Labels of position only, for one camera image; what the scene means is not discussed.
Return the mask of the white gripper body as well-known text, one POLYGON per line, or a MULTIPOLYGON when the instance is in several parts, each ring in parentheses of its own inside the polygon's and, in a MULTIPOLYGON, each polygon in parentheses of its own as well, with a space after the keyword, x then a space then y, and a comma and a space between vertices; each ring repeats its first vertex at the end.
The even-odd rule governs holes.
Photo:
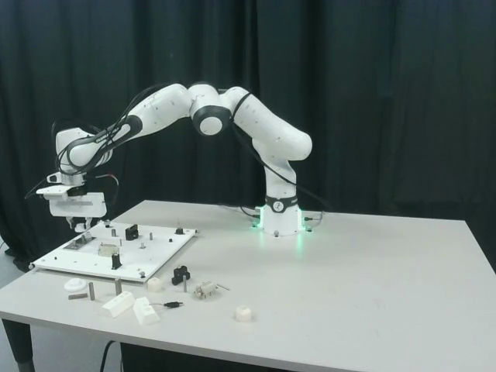
POLYGON ((64 218, 101 218, 107 213, 105 197, 101 192, 50 199, 49 206, 51 215, 64 218))

